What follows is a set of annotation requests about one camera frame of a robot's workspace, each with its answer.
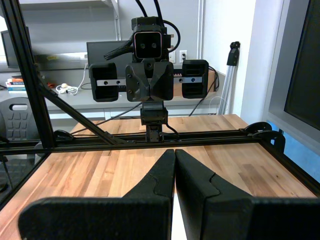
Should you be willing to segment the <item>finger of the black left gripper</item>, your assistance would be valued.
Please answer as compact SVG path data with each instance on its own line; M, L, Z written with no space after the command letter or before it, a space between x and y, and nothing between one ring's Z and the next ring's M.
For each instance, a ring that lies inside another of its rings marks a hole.
M174 66L169 61L155 62L149 82L149 96L155 101L170 101L174 97Z
M127 100L146 102L150 98L150 84L143 63L130 63L125 68Z

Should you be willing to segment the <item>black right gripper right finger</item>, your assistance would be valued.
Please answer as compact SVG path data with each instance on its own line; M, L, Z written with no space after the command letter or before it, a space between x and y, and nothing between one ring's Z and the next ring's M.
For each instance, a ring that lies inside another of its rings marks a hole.
M176 191L189 240L317 240L318 198L255 197L182 149Z

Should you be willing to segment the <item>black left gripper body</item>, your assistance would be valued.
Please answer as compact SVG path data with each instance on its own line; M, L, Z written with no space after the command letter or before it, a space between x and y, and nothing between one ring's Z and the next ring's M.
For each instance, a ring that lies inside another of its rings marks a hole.
M150 84L156 61L142 61L145 74ZM174 85L181 84L182 96L186 99L202 99L207 95L209 64L206 60L185 60L180 69L173 65L173 95ZM93 99L96 102L115 102L120 92L126 92L126 68L124 78L117 75L116 64L95 63L89 67L89 78Z

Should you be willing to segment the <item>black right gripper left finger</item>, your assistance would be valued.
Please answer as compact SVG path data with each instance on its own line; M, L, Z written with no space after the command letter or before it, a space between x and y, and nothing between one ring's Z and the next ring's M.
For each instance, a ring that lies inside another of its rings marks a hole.
M18 217L23 240L169 240L175 151L166 150L123 197L48 197Z

